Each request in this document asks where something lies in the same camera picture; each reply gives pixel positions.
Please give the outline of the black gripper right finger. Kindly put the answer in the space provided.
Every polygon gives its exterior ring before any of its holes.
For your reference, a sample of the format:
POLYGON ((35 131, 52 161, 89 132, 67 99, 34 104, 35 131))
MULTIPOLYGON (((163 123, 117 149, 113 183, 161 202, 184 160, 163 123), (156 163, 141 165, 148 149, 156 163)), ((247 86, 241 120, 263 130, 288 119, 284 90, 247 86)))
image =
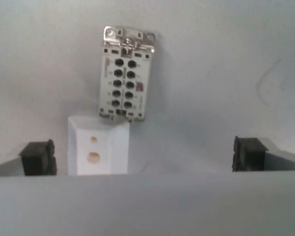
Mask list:
POLYGON ((280 149, 269 138, 236 136, 232 171, 295 171, 295 153, 280 149))

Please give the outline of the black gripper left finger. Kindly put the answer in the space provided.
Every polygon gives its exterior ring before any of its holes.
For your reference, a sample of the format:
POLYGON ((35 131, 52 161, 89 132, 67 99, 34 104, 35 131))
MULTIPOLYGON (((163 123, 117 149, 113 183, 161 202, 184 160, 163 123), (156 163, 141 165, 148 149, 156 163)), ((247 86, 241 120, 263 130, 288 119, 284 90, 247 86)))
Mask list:
POLYGON ((0 177, 56 176, 54 141, 21 144, 0 160, 0 177))

